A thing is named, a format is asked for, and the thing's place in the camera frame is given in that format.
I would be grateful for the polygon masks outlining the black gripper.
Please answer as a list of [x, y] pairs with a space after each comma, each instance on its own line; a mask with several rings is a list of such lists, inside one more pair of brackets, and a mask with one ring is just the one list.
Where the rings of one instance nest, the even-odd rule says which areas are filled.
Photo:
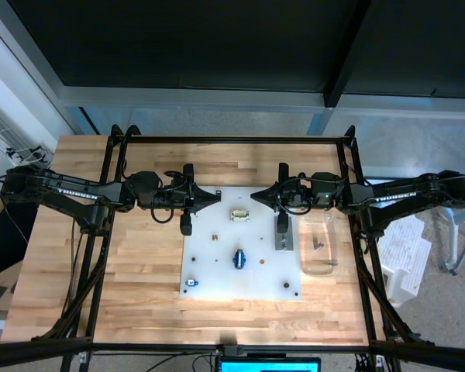
[[182, 211], [180, 231], [183, 236], [192, 234], [191, 214], [221, 201], [222, 191], [215, 186], [197, 186], [193, 164], [185, 164], [182, 171], [168, 170], [171, 179], [165, 192], [172, 210]]
[[278, 211], [277, 233], [284, 234], [289, 228], [289, 216], [300, 216], [310, 212], [307, 187], [301, 184], [307, 178], [305, 172], [289, 175], [289, 166], [279, 163], [278, 182], [269, 188], [255, 191], [250, 198], [271, 210]]

